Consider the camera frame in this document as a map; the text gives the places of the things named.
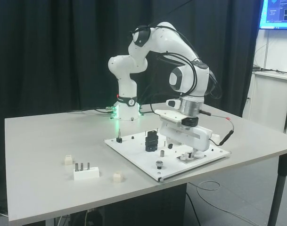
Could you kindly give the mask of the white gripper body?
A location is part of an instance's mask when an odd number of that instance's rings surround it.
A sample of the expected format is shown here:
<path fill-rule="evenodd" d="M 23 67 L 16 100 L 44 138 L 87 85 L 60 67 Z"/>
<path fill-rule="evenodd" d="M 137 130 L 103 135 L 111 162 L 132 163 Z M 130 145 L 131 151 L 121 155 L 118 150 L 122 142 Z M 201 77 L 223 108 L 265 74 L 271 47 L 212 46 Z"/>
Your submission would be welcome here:
<path fill-rule="evenodd" d="M 210 145 L 210 130 L 201 126 L 186 127 L 163 122 L 160 134 L 179 143 L 204 152 Z"/>

